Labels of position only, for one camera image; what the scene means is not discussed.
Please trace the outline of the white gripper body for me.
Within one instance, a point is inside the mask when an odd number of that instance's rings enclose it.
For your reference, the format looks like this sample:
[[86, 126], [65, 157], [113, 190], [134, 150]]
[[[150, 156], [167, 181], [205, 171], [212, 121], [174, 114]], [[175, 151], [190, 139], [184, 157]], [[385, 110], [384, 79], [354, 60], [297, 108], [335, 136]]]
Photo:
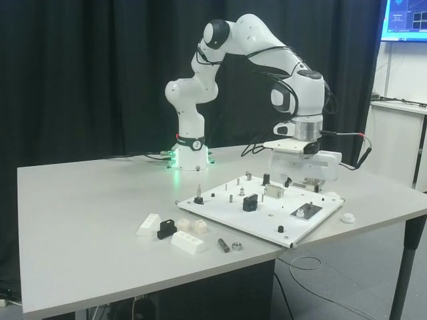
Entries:
[[293, 182], [304, 179], [335, 181], [338, 178], [338, 166], [341, 154], [331, 151], [319, 151], [313, 155], [287, 154], [273, 150], [270, 167], [283, 180]]

